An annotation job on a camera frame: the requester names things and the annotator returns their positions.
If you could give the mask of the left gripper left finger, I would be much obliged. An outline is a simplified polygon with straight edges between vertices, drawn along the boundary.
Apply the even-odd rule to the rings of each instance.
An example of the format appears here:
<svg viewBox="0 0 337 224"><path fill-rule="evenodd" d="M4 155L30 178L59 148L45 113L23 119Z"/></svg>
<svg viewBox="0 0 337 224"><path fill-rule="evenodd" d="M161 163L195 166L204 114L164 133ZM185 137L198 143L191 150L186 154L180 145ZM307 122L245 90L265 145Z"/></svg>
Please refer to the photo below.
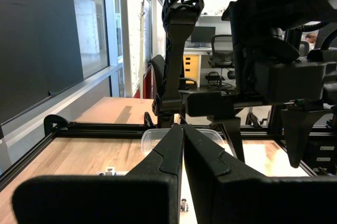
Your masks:
<svg viewBox="0 0 337 224"><path fill-rule="evenodd" d="M18 223L178 223L183 131L173 126L124 176L40 176L12 196Z"/></svg>

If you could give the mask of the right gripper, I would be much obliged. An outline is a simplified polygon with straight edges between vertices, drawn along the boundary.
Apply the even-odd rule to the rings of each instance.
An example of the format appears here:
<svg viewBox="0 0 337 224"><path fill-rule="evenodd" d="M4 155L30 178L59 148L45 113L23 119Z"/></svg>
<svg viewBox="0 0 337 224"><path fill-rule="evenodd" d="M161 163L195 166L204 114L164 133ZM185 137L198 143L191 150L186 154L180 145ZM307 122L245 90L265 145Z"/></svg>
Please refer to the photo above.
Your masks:
<svg viewBox="0 0 337 224"><path fill-rule="evenodd" d="M207 116L210 127L218 127L235 158L245 163L241 139L241 118L219 118L234 109L250 106L284 104L294 100L320 100L323 93L324 64L295 62L267 64L256 62L251 91L222 94L220 91L190 94L185 102L191 117ZM314 125L314 114L294 106L281 111L284 139L291 167L298 168L304 156L309 135Z"/></svg>

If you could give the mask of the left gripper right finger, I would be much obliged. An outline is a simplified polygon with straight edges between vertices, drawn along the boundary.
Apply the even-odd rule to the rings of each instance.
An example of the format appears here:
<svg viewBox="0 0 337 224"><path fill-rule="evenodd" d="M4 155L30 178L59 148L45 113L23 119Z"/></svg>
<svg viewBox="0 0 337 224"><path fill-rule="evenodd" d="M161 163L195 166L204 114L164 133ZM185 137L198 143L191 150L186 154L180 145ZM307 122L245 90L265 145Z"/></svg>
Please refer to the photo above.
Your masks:
<svg viewBox="0 0 337 224"><path fill-rule="evenodd" d="M336 177L268 177L194 127L183 131L198 223L336 223Z"/></svg>

